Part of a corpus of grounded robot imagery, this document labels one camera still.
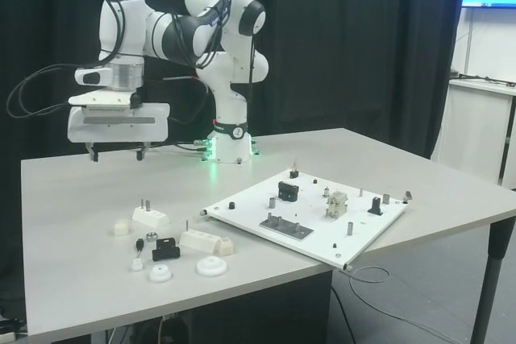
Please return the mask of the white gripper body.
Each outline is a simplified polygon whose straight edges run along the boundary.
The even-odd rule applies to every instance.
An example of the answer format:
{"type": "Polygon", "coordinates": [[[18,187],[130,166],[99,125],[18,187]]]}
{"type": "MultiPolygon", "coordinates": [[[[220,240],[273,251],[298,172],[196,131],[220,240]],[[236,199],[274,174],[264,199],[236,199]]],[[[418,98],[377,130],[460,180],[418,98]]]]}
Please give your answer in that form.
{"type": "Polygon", "coordinates": [[[169,104],[144,103],[129,114],[87,113],[73,107],[67,136],[72,143],[152,143],[169,135],[169,104]]]}

